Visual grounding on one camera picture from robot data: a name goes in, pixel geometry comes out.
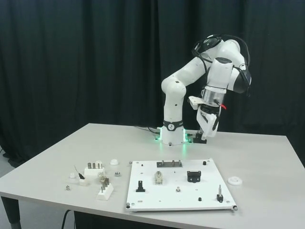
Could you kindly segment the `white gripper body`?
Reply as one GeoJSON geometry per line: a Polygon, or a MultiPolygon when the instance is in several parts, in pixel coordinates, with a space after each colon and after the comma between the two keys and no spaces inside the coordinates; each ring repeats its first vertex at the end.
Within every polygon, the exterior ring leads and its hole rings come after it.
{"type": "Polygon", "coordinates": [[[200,126],[201,138],[214,137],[217,133],[218,125],[213,129],[216,123],[217,115],[208,114],[201,109],[197,110],[196,120],[200,126]]]}

